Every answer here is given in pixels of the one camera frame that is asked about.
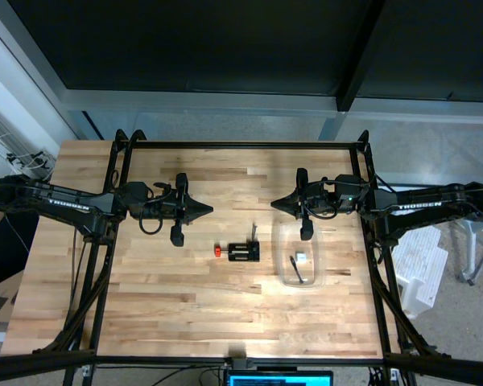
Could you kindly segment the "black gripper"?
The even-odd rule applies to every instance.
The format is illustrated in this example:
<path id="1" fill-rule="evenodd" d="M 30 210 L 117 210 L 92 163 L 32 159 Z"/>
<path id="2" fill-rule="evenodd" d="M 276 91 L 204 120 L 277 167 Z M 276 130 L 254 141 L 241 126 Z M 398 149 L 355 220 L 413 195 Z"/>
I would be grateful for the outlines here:
<path id="1" fill-rule="evenodd" d="M 178 173 L 175 177 L 175 186 L 170 190 L 169 196 L 163 200 L 161 206 L 161 219 L 175 222 L 171 226 L 170 241 L 176 247 L 184 246 L 183 223 L 190 224 L 213 212 L 213 207 L 194 200 L 187 193 L 188 177 L 185 173 Z"/>
<path id="2" fill-rule="evenodd" d="M 314 235 L 311 216 L 318 220 L 330 220 L 335 217 L 334 204 L 330 201 L 329 193 L 324 189 L 327 182 L 326 177 L 320 181 L 310 182 L 308 171 L 298 168 L 296 189 L 270 204 L 274 209 L 287 213 L 296 220 L 301 220 L 299 232 L 302 241 L 308 241 Z"/>

